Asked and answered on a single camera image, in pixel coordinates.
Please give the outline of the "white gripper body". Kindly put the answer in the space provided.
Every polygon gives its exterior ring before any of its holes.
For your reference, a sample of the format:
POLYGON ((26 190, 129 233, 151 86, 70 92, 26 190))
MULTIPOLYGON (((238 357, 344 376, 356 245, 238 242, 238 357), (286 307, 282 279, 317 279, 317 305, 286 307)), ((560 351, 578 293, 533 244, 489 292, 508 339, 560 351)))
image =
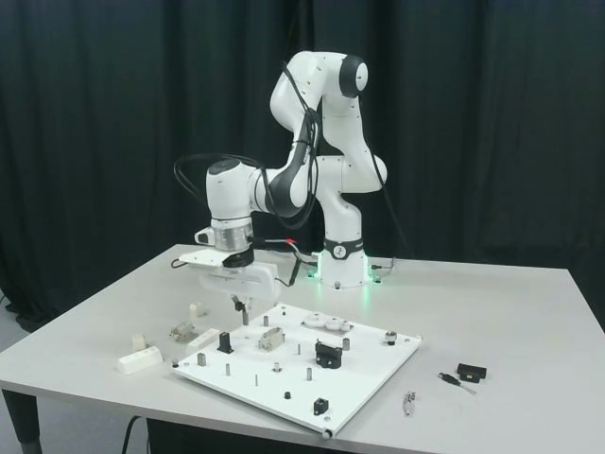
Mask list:
POLYGON ((237 296, 275 302, 279 299, 278 268, 269 263, 252 263, 243 268, 204 269, 199 272, 199 281, 213 291, 237 296))

